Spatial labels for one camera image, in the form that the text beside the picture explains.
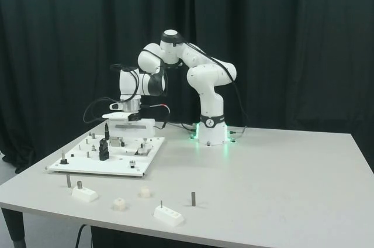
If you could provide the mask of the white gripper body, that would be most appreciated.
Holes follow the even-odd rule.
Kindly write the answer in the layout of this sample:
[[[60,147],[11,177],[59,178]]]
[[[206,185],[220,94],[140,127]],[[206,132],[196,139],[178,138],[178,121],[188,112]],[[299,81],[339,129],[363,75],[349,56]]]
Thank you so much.
[[[154,125],[154,119],[137,121],[109,119],[109,134],[111,137],[154,137]]]

